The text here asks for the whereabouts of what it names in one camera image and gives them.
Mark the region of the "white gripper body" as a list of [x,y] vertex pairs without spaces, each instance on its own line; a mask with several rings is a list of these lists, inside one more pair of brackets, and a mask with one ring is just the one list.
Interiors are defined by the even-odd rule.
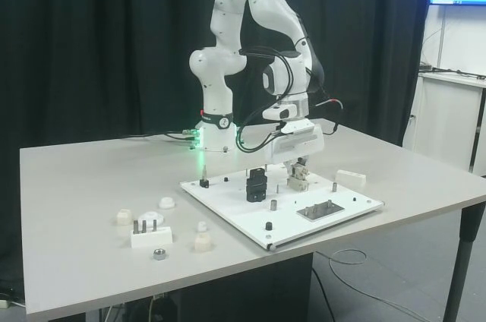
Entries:
[[311,120],[295,120],[286,122],[278,138],[265,146],[265,159],[267,164],[285,163],[323,149],[321,126]]

